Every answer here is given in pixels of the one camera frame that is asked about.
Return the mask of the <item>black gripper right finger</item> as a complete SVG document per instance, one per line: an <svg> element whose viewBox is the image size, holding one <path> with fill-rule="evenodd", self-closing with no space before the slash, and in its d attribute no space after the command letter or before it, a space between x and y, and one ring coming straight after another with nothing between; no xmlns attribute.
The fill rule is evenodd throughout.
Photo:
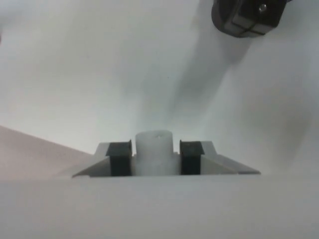
<svg viewBox="0 0 319 239"><path fill-rule="evenodd" d="M180 141L181 175L259 175L261 172L218 154L212 141Z"/></svg>

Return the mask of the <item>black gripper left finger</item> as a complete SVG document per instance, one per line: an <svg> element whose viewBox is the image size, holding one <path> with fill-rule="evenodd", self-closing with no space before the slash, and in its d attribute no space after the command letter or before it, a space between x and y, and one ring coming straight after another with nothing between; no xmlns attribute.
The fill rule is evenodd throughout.
<svg viewBox="0 0 319 239"><path fill-rule="evenodd" d="M132 141L100 143L93 158L80 166L72 177L125 177L132 176Z"/></svg>

